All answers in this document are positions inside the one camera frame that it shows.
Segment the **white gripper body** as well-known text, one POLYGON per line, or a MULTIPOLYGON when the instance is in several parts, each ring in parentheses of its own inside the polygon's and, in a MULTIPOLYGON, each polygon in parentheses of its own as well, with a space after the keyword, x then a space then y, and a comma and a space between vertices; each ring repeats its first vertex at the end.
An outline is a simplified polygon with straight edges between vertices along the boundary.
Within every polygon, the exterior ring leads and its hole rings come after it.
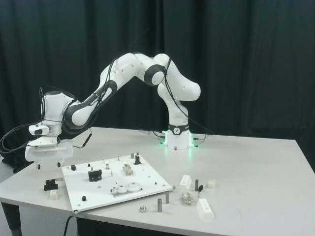
POLYGON ((73 156, 73 143, 60 142, 52 146, 27 146, 25 159, 27 161, 40 162, 42 160, 59 160, 73 156))

